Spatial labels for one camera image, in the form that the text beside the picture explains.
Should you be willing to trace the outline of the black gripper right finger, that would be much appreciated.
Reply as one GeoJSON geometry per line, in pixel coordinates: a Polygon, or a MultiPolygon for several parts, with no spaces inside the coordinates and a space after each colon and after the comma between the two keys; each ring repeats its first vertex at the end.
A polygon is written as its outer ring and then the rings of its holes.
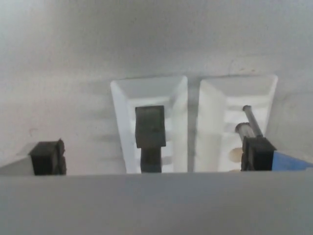
{"type": "Polygon", "coordinates": [[[265,137],[244,137],[241,171],[302,171],[313,164],[281,153],[265,137]]]}

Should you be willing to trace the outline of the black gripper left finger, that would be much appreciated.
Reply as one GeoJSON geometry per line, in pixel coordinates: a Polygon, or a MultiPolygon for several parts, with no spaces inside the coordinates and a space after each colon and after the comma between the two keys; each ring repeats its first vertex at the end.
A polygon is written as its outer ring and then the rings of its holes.
{"type": "Polygon", "coordinates": [[[1,176],[66,175],[65,144],[62,139],[26,144],[16,154],[1,158],[1,176]]]}

